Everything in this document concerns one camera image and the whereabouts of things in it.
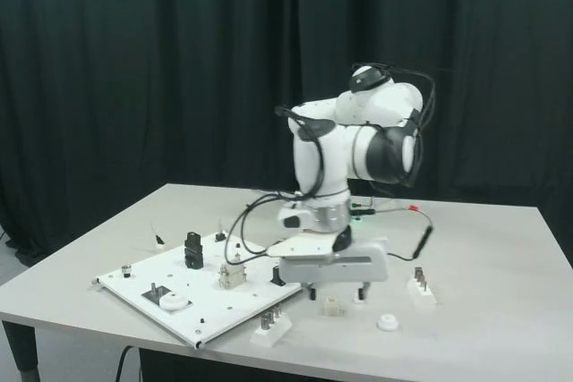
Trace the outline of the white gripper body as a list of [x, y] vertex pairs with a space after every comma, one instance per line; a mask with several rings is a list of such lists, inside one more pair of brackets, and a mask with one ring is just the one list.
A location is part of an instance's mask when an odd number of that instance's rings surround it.
[[389, 277], [385, 241], [353, 242], [325, 258], [281, 258], [278, 272], [286, 283], [384, 282]]

